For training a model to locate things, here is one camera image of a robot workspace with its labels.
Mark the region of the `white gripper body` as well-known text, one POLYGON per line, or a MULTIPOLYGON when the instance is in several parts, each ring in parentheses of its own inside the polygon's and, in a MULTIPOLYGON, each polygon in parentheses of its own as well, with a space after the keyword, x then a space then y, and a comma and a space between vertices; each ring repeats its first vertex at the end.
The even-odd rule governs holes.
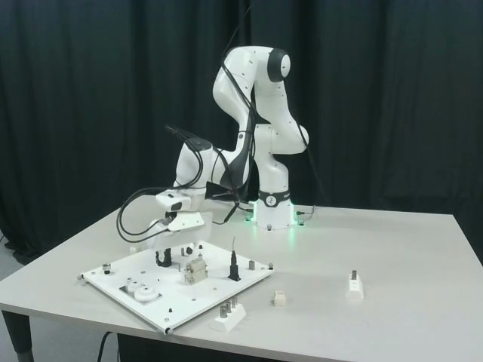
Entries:
POLYGON ((203 225, 181 231, 168 231, 169 218, 153 220, 150 223, 152 230, 149 235, 162 232, 145 241, 146 247, 152 250, 165 250, 172 247, 179 247, 185 244, 197 245, 201 241, 206 241, 211 235, 212 218, 203 217, 203 225))

